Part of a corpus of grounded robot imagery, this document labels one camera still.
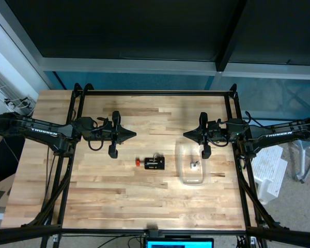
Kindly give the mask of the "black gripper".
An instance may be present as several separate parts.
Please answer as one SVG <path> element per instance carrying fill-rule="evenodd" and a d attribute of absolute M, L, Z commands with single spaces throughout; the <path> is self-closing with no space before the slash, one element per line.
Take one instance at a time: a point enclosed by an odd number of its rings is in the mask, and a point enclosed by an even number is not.
<path fill-rule="evenodd" d="M 108 118 L 99 117 L 99 120 L 103 120 L 103 125 L 100 127 L 94 128 L 91 130 L 89 135 L 89 148 L 92 151 L 99 151 L 102 149 L 105 141 L 110 141 L 108 154 L 111 158 L 118 158 L 118 150 L 116 145 L 122 144 L 126 140 L 136 136 L 136 132 L 125 129 L 121 122 L 121 115 L 118 111 L 112 113 L 112 121 L 109 121 Z M 91 141 L 100 141 L 101 145 L 99 148 L 93 148 L 91 146 Z"/>
<path fill-rule="evenodd" d="M 226 147 L 228 145 L 228 137 L 220 128 L 220 123 L 216 121 L 208 121 L 208 115 L 201 112 L 199 117 L 199 125 L 197 128 L 184 132 L 183 136 L 203 145 L 201 156 L 203 159 L 208 159 L 211 156 L 211 147 L 209 143 L 216 147 Z M 199 133 L 201 128 L 201 138 L 199 141 Z"/>

